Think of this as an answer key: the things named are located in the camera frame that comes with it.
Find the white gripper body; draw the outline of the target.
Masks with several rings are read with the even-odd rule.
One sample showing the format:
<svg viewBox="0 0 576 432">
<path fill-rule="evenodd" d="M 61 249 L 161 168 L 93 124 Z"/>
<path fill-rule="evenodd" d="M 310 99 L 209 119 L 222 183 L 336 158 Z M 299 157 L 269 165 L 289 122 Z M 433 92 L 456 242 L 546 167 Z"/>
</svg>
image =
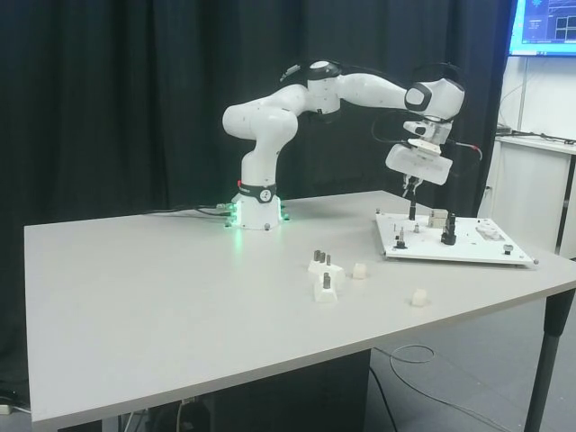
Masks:
<svg viewBox="0 0 576 432">
<path fill-rule="evenodd" d="M 419 148 L 395 144 L 385 159 L 385 165 L 393 171 L 416 177 L 435 185 L 443 185 L 453 165 L 449 158 L 431 155 Z"/>
</svg>

